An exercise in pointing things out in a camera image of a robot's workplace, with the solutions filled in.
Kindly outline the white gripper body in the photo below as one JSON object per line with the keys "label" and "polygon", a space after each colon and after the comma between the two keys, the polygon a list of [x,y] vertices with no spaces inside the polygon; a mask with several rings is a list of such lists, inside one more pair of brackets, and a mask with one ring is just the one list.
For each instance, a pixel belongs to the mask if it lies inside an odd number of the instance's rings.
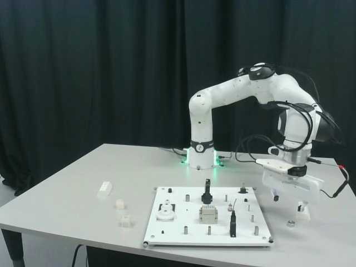
{"label": "white gripper body", "polygon": [[319,202],[324,181],[310,175],[288,176],[265,169],[262,183],[278,193],[289,195],[298,201]]}

